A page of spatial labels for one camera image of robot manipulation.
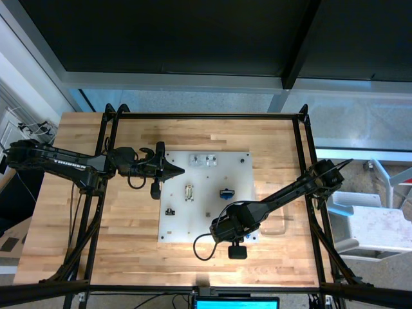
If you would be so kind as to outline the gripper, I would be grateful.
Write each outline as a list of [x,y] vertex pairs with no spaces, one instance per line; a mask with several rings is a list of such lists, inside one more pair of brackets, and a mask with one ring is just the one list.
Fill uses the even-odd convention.
[[211,223],[211,234],[217,244],[230,243],[229,259],[247,259],[247,247],[243,243],[258,242],[258,231],[242,225],[235,217],[223,216],[214,219]]
[[160,199],[160,182],[163,175],[164,160],[165,170],[168,170],[165,171],[165,181],[185,173],[184,169],[165,159],[165,142],[157,142],[154,156],[147,164],[147,167],[150,170],[147,175],[153,179],[150,189],[152,199]]

